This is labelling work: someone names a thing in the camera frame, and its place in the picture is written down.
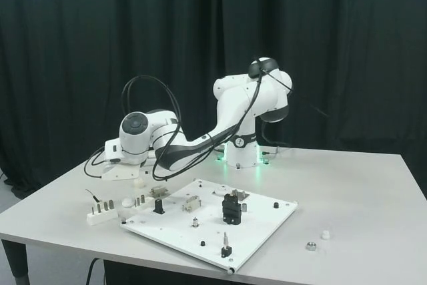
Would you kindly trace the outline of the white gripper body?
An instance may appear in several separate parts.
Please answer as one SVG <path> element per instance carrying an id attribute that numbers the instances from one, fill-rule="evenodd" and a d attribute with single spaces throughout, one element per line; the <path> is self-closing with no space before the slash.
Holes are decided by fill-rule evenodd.
<path id="1" fill-rule="evenodd" d="M 139 165 L 107 164 L 101 175 L 104 181 L 134 180 L 139 177 Z"/>

